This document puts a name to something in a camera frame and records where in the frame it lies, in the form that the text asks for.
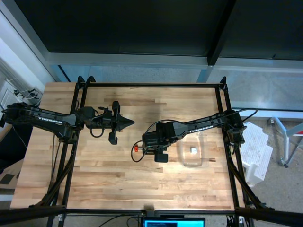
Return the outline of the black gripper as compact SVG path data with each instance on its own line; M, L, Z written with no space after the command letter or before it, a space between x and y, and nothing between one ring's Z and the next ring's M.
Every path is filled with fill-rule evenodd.
M167 147L169 144L159 144L157 142L151 143L151 150L154 153L154 161L159 163L167 163L168 162L168 154L164 153L167 151Z
M127 119L120 114L120 104L118 101L112 103L112 111L110 120L107 123L110 125L111 132L109 133L108 140L112 145L116 145L118 138L116 136L116 131L122 131L124 128L129 127L134 124L133 120Z

